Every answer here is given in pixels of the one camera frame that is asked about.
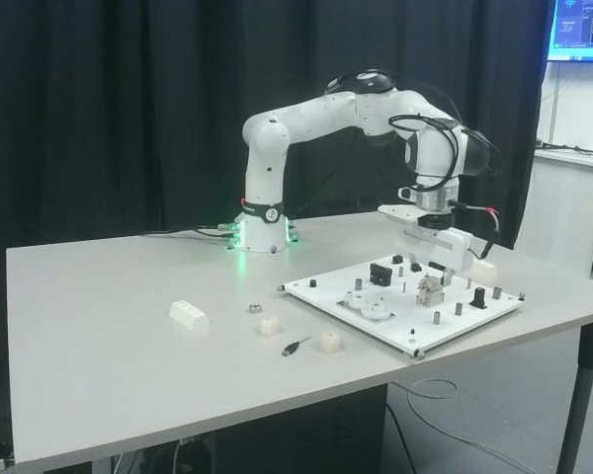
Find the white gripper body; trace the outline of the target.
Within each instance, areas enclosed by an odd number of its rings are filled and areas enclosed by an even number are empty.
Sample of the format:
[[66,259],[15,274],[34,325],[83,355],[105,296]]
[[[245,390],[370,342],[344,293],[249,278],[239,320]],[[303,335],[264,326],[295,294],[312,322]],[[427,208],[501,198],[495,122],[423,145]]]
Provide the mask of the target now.
[[424,266],[433,262],[457,273],[471,265],[472,238],[454,227],[445,230],[403,227],[395,235],[395,243],[413,263]]

